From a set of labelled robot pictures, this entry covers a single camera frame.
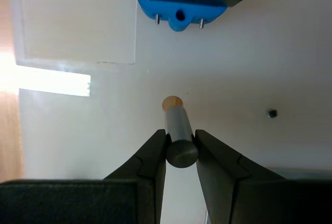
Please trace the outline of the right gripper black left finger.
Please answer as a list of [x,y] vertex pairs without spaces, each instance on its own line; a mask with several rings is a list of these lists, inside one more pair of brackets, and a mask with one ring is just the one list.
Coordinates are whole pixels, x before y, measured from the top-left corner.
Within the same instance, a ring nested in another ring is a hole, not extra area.
[[160,223],[166,173],[165,130],[143,146],[105,180],[115,183],[110,197],[111,223]]

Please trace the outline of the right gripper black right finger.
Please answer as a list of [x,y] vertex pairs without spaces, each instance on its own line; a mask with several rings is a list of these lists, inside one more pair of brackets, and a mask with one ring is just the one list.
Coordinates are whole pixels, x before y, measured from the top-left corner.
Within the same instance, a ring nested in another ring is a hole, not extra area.
[[211,223],[285,223],[285,178],[196,130],[197,172]]

